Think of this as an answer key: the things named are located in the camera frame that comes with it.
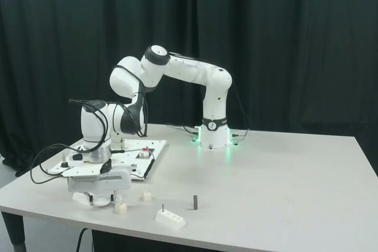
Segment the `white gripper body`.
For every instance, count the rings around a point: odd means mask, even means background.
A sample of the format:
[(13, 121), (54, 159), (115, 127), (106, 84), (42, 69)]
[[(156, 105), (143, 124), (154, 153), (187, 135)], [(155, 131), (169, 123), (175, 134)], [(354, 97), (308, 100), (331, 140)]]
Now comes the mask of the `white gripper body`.
[(131, 167), (114, 166), (105, 174), (68, 178), (70, 192), (113, 192), (131, 187)]

